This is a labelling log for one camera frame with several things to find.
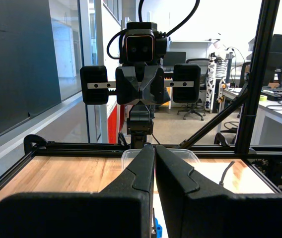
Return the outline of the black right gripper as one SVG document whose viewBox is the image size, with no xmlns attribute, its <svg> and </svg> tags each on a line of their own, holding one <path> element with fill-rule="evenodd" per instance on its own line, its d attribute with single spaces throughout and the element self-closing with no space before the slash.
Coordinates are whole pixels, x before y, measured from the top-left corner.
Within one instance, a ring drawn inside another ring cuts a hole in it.
<svg viewBox="0 0 282 238">
<path fill-rule="evenodd" d="M 158 65 L 118 67 L 115 81 L 108 81 L 105 66 L 84 66 L 80 70 L 85 104 L 107 104 L 115 95 L 119 105 L 195 103 L 199 97 L 201 68 L 196 64 L 176 64 L 171 80 Z"/>
</svg>

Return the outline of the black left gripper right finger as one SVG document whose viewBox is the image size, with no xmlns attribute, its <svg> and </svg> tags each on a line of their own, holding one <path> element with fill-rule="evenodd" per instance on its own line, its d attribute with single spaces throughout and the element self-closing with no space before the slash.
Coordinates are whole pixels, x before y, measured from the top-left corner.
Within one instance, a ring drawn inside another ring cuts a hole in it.
<svg viewBox="0 0 282 238">
<path fill-rule="evenodd" d="M 282 193 L 235 194 L 164 146 L 156 184 L 171 238 L 282 238 Z"/>
</svg>

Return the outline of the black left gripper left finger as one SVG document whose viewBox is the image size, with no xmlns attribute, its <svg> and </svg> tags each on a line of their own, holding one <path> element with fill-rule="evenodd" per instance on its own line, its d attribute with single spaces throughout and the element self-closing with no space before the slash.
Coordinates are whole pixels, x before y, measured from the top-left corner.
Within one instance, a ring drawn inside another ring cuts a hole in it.
<svg viewBox="0 0 282 238">
<path fill-rule="evenodd" d="M 98 193 L 27 192 L 0 201 L 0 238 L 149 238 L 155 150 L 144 146 Z"/>
</svg>

